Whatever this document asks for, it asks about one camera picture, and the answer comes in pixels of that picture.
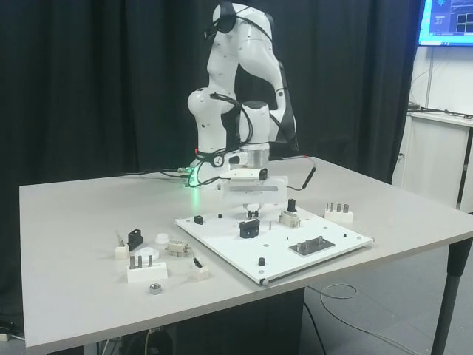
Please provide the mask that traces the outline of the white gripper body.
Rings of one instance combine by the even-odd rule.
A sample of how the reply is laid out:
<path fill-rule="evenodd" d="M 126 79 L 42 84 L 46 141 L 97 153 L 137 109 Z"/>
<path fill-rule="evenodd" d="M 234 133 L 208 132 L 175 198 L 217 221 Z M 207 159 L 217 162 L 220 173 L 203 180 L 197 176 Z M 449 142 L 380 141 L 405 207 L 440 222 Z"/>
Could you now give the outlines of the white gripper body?
<path fill-rule="evenodd" d="M 222 200 L 228 205 L 283 203 L 287 199 L 287 176 L 266 180 L 222 184 Z"/>

